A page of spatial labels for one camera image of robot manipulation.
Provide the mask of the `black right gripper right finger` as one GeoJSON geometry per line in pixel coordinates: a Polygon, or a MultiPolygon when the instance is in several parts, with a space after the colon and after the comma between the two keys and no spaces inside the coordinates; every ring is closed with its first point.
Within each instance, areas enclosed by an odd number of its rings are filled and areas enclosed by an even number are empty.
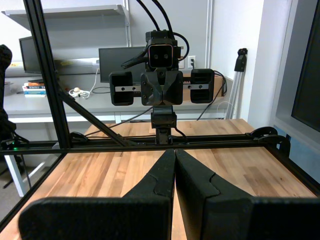
{"type": "Polygon", "coordinates": [[[182,149],[176,190],[189,240],[317,240],[318,198],[255,197],[182,149]]]}

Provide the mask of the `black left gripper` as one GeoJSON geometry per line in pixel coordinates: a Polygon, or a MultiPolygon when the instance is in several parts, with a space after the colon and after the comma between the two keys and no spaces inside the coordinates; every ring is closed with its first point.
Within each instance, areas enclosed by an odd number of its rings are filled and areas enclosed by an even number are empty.
{"type": "Polygon", "coordinates": [[[193,69],[189,77],[179,70],[147,71],[140,75],[140,84],[133,84],[130,71],[109,75],[111,102],[129,106],[140,97],[144,106],[181,105],[184,90],[194,104],[210,103],[214,95],[215,73],[212,69],[193,69]]]}

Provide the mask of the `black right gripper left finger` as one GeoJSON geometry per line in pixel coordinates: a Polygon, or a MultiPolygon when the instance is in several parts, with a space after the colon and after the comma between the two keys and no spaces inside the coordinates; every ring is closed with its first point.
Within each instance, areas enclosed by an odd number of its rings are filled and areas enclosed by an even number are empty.
{"type": "Polygon", "coordinates": [[[169,240],[175,151],[166,150],[123,197],[48,197],[20,214],[23,240],[169,240]]]}

